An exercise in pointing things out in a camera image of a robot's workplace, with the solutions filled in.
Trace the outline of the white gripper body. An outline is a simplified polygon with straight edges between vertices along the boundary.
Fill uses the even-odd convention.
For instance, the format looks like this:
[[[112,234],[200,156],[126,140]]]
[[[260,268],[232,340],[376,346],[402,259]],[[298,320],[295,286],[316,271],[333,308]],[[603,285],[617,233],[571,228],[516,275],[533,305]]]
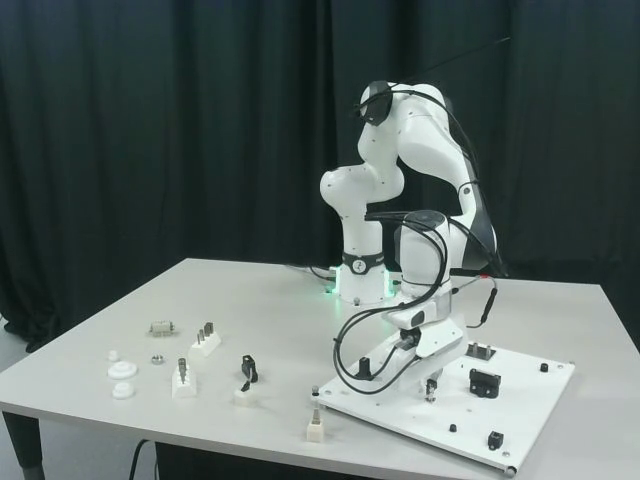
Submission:
[[[372,381],[374,389],[389,382],[415,356],[415,361],[385,390],[424,392],[428,379],[439,378],[441,370],[466,351],[468,334],[463,319],[445,319],[419,328],[417,346],[398,346],[384,370]]]

